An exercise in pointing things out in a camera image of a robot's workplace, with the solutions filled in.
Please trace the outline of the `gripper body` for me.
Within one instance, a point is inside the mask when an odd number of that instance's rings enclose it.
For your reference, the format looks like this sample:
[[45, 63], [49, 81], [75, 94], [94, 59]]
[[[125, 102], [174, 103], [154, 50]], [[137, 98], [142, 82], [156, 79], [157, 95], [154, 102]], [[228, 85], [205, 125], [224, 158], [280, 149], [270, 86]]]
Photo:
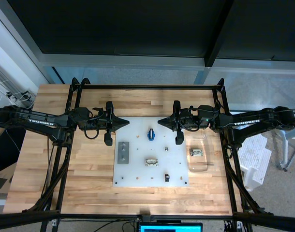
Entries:
[[113, 103], [108, 101], [106, 103], [105, 111], [103, 112], [103, 116], [100, 117], [98, 121], [99, 129], [105, 130], [104, 134], [104, 143], [107, 146], [112, 146], [113, 139], [111, 138], [111, 132], [113, 130]]
[[198, 131], [198, 120], [192, 114], [190, 109], [181, 109], [180, 101], [174, 101], [173, 105], [174, 115], [174, 131], [177, 132], [175, 138], [176, 145], [181, 145], [184, 142], [184, 133], [182, 129], [189, 132]]

